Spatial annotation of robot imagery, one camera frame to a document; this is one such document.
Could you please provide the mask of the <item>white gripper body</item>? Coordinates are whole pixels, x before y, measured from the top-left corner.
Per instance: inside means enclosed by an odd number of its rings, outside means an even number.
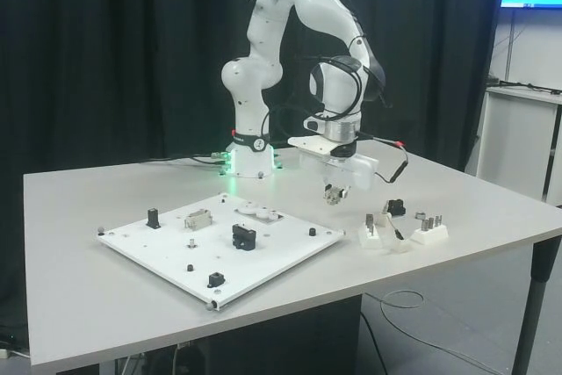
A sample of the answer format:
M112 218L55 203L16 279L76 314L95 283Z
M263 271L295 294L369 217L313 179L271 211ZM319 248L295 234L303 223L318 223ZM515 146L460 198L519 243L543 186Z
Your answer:
M318 175L325 186L338 189L369 190L373 185L378 160L355 154L348 158L299 153L299 164L303 169Z

